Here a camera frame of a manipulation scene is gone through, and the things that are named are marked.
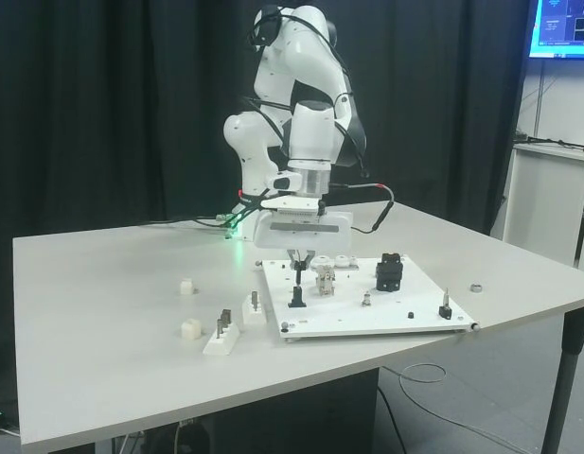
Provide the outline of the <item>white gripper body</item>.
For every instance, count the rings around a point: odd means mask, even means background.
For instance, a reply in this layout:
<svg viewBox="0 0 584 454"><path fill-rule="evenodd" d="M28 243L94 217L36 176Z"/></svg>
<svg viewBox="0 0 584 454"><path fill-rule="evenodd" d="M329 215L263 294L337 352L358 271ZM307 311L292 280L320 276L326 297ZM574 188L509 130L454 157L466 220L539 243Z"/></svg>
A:
<svg viewBox="0 0 584 454"><path fill-rule="evenodd" d="M353 220L350 212L330 210L307 218L262 212L257 217L253 241L262 249L344 251L351 245Z"/></svg>

